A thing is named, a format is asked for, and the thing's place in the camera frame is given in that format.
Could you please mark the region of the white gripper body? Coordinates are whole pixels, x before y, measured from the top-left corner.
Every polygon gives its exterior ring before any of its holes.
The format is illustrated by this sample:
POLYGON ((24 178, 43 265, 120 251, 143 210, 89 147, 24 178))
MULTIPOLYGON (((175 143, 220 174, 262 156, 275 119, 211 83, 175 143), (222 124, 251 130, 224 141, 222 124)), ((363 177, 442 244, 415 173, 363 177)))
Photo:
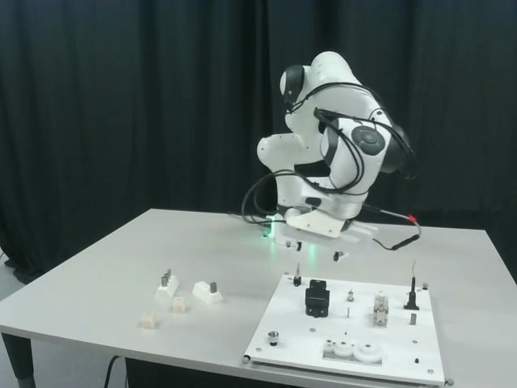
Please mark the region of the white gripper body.
POLYGON ((279 224, 276 227, 276 242, 283 246, 290 242, 290 247, 302 242, 303 245, 313 244, 328 249, 356 249, 371 243, 377 232, 378 229, 374 226, 352 221, 337 238, 331 238, 279 224))

